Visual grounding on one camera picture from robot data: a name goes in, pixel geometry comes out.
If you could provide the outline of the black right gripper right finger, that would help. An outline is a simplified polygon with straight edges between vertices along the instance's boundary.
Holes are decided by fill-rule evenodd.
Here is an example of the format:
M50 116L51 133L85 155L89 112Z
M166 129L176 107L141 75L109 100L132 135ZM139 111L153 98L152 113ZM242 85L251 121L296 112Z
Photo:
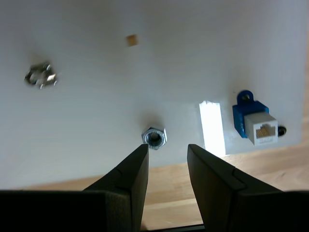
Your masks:
M191 185L208 232L307 232L308 191L282 191L189 144Z

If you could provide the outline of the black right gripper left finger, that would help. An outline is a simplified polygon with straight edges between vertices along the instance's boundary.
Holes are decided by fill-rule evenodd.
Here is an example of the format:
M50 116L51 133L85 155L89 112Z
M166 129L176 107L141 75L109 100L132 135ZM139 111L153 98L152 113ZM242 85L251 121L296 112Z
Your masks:
M148 185L148 145L81 191L3 190L3 232L138 232Z

